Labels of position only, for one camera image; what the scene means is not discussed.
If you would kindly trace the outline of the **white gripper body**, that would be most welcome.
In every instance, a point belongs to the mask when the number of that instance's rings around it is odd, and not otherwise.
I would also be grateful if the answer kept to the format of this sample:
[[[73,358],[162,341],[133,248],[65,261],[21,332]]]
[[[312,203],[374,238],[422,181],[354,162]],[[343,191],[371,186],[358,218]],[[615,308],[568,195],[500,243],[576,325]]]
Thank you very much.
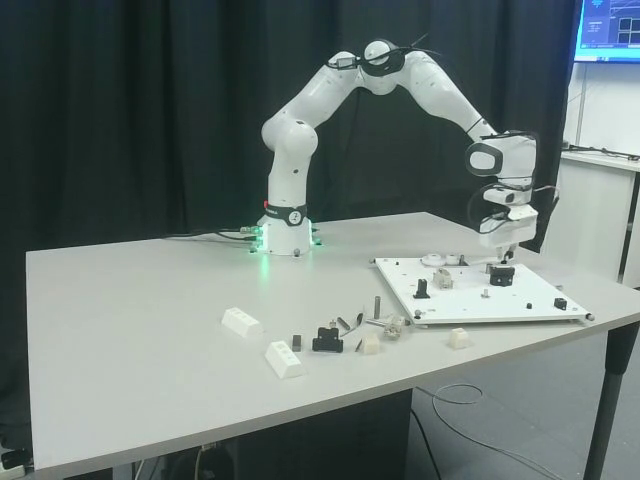
[[[479,226],[480,243],[486,248],[498,249],[532,240],[537,220],[537,215],[519,220],[509,220],[504,215],[485,217]]]

